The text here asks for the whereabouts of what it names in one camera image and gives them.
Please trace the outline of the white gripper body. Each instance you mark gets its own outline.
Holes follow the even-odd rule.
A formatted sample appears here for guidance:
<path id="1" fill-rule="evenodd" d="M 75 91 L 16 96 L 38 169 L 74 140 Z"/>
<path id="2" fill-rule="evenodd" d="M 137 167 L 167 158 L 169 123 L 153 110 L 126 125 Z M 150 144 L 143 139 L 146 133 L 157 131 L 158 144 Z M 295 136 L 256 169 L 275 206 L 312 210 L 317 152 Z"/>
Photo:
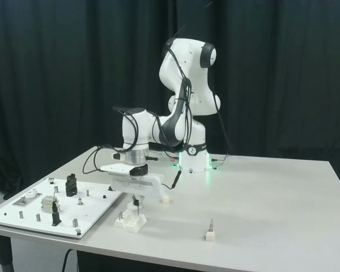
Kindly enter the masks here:
<path id="1" fill-rule="evenodd" d="M 149 173 L 144 176 L 119 176 L 109 174 L 111 188 L 118 192 L 161 198 L 163 175 Z"/>

